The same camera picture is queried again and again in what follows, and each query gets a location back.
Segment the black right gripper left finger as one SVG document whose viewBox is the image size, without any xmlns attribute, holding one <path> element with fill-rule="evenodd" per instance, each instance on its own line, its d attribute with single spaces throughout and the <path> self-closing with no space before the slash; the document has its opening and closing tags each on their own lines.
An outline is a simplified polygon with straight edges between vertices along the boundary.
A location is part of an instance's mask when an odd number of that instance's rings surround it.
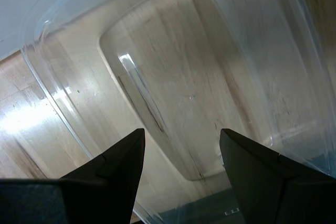
<svg viewBox="0 0 336 224">
<path fill-rule="evenodd" d="M 144 154 L 136 129 L 59 179 L 1 179 L 1 223 L 130 223 Z"/>
</svg>

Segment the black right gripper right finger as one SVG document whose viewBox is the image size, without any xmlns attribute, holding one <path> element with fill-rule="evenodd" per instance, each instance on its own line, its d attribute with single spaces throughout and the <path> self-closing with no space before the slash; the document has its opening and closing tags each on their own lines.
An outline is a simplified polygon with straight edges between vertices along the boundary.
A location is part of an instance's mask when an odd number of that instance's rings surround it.
<svg viewBox="0 0 336 224">
<path fill-rule="evenodd" d="M 247 223 L 335 223 L 335 178 L 231 129 L 219 145 Z"/>
</svg>

